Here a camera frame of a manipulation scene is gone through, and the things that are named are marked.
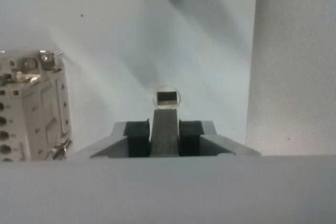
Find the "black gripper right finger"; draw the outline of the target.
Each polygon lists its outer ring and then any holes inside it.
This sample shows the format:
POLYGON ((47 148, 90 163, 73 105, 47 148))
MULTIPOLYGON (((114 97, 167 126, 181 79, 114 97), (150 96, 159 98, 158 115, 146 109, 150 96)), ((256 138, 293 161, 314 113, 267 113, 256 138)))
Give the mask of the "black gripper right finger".
POLYGON ((213 121, 182 121, 179 127, 180 156, 260 156, 261 153, 216 132, 213 121))

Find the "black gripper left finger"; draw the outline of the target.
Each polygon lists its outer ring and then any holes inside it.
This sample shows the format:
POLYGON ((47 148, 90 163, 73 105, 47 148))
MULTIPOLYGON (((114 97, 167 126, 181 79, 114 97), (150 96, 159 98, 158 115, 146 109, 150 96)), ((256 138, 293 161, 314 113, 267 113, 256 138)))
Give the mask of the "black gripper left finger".
POLYGON ((150 156, 150 123, 117 122, 110 136, 85 147, 71 158, 142 158, 150 156))

